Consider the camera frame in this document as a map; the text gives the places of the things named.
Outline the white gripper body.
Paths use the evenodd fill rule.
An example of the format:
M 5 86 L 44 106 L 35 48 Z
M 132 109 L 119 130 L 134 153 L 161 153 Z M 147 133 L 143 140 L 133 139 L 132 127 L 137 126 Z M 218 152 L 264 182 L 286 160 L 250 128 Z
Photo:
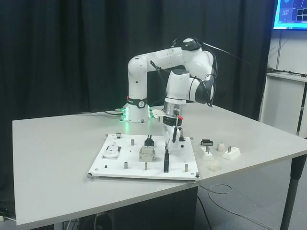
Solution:
M 180 146 L 181 128 L 176 126 L 164 126 L 165 144 L 168 149 L 176 149 Z

